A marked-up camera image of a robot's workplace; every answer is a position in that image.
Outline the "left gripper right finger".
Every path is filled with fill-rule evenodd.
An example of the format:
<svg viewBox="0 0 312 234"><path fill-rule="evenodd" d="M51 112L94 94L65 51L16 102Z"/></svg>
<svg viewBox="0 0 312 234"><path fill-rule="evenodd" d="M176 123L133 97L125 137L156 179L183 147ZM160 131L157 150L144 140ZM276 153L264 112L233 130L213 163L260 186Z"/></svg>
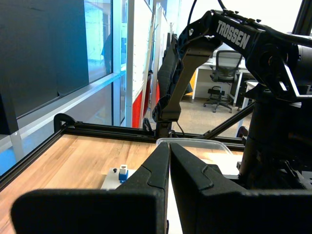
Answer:
<svg viewBox="0 0 312 234"><path fill-rule="evenodd" d="M170 173L185 234L309 234L307 190L247 190L176 143Z"/></svg>

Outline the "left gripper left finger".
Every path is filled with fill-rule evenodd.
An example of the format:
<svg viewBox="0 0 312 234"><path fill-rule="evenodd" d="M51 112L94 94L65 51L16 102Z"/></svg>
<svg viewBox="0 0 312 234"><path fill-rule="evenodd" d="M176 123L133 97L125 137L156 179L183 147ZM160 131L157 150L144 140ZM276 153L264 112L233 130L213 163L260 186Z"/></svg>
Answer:
<svg viewBox="0 0 312 234"><path fill-rule="evenodd" d="M45 189L11 208L18 234L165 234L170 152L158 145L114 190Z"/></svg>

